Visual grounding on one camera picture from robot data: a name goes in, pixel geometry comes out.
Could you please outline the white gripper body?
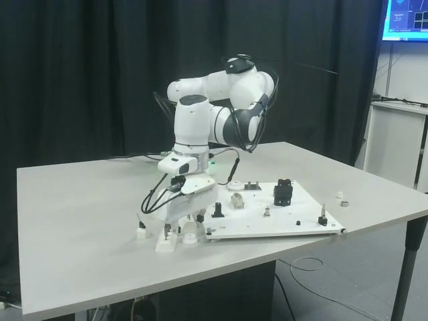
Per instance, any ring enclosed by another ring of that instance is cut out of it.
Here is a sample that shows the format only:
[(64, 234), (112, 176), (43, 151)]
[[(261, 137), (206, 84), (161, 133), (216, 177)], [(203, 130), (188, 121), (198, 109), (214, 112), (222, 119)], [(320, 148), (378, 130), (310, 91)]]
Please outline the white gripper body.
[(156, 210), (156, 216), (165, 223), (174, 223), (188, 215), (194, 215), (200, 210), (206, 210), (217, 200), (218, 189), (210, 189), (199, 194), (184, 195), (169, 201), (179, 193), (167, 191), (160, 200), (161, 203), (168, 201)]

